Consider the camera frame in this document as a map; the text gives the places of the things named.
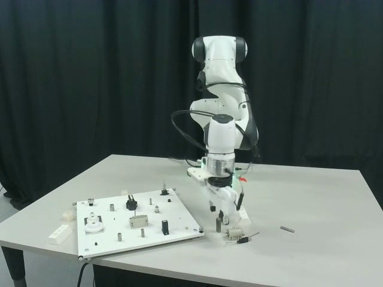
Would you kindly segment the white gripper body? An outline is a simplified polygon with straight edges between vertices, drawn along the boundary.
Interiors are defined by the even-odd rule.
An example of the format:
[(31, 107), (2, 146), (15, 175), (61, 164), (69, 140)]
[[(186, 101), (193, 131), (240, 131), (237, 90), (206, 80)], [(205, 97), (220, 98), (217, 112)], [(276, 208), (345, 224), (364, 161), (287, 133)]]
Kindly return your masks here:
[(237, 192), (232, 187), (215, 187), (208, 184), (206, 192), (210, 205), (215, 206), (216, 210), (222, 211), (226, 216), (236, 213)]

